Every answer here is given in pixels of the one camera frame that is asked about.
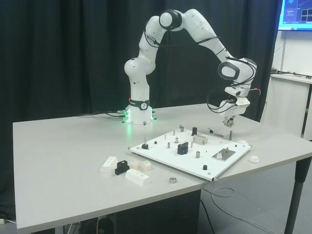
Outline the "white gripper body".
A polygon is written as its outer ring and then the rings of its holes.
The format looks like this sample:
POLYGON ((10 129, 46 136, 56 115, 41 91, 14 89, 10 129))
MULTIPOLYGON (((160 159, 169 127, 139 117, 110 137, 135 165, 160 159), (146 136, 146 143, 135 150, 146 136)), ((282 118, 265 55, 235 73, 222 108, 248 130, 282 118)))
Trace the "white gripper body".
POLYGON ((231 103, 228 102, 228 100, 223 100, 216 112, 224 117, 241 115, 245 113, 245 103, 237 105, 237 103, 231 103))

